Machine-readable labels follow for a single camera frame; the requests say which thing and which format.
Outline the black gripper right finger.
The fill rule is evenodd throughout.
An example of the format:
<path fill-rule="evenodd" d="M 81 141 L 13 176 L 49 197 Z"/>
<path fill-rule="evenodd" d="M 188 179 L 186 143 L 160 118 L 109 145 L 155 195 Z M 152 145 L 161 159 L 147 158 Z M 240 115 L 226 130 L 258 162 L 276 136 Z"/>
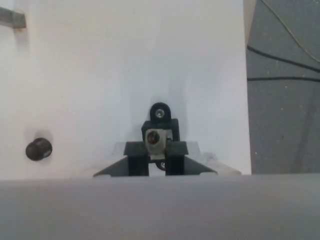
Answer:
<path fill-rule="evenodd" d="M 210 166 L 211 153 L 201 153 L 196 141 L 168 141 L 164 150 L 167 176 L 217 174 Z"/>

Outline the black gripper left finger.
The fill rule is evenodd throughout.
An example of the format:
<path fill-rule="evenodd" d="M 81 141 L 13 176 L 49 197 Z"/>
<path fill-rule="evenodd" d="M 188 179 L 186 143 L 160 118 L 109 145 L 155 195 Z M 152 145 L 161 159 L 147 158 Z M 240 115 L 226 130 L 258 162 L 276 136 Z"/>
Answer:
<path fill-rule="evenodd" d="M 106 163 L 94 170 L 94 177 L 141 177 L 149 175 L 149 153 L 142 141 L 117 142 Z"/>

